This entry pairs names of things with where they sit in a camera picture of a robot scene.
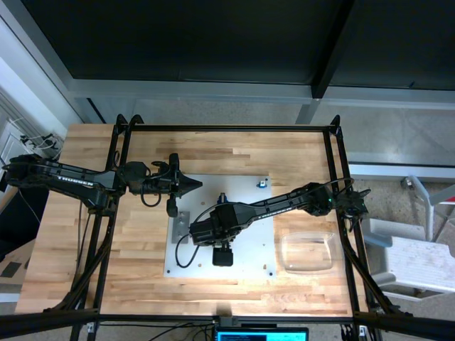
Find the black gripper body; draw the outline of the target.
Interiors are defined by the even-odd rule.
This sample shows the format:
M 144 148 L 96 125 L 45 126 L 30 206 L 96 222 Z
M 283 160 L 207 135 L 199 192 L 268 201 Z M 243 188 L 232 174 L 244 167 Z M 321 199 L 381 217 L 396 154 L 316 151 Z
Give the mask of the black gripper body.
M 169 155 L 168 163 L 162 163 L 159 166 L 159 177 L 156 181 L 158 194 L 168 195 L 166 201 L 166 212 L 169 217 L 177 217 L 178 208 L 176 197 L 179 187 L 179 158 L 177 153 Z
M 238 227 L 222 230 L 214 236 L 213 242 L 213 266 L 232 266 L 233 252 L 231 243 L 238 235 Z

